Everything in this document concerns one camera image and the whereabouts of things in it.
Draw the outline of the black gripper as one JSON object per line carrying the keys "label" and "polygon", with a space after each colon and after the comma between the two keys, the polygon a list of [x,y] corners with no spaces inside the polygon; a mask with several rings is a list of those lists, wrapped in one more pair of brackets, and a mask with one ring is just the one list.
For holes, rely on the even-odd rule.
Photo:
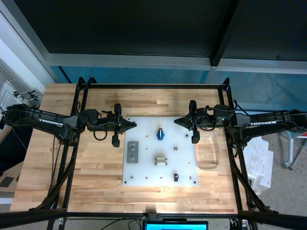
{"label": "black gripper", "polygon": [[215,128],[208,113],[204,108],[198,109],[195,100],[191,100],[189,103],[189,114],[175,119],[174,123],[186,128],[188,131],[192,131],[192,144],[197,144],[200,141],[201,136],[198,129],[202,131],[212,131]]}
{"label": "black gripper", "polygon": [[114,113],[112,113],[111,111],[108,112],[107,118],[109,118],[109,120],[107,121],[103,129],[106,135],[109,132],[113,132],[113,136],[111,140],[113,147],[120,146],[119,128],[120,128],[120,133],[122,134],[132,128],[137,127],[137,124],[135,122],[126,120],[123,116],[121,116],[121,112],[122,112],[121,105],[119,103],[115,104]]}

